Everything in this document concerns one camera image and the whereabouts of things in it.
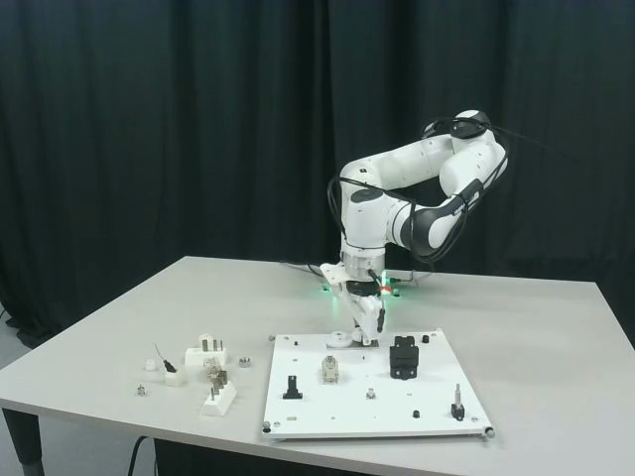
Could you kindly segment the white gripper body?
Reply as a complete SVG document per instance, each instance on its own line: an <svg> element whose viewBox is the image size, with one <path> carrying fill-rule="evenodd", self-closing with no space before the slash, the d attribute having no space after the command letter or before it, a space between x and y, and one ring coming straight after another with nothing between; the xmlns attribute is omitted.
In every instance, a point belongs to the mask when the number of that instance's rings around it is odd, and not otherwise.
<svg viewBox="0 0 635 476"><path fill-rule="evenodd" d="M383 331L385 308L378 296L349 295L349 306L354 321L353 340L377 340Z"/></svg>

